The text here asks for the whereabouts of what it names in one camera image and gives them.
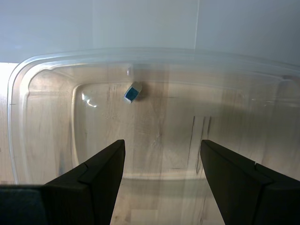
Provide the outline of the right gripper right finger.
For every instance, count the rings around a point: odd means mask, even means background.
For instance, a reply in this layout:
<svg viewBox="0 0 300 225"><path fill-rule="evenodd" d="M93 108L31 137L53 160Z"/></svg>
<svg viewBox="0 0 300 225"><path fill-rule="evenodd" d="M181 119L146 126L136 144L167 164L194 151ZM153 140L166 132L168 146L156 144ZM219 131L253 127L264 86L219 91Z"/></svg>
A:
<svg viewBox="0 0 300 225"><path fill-rule="evenodd" d="M229 150L201 142L206 179L227 225L298 225L300 182Z"/></svg>

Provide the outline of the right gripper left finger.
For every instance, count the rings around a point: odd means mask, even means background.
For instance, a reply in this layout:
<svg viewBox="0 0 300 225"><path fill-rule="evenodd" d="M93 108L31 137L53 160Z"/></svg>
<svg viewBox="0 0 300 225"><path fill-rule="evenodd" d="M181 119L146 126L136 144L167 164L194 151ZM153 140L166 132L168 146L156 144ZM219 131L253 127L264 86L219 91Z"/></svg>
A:
<svg viewBox="0 0 300 225"><path fill-rule="evenodd" d="M69 172L42 186L51 225L108 225L125 163L117 140Z"/></svg>

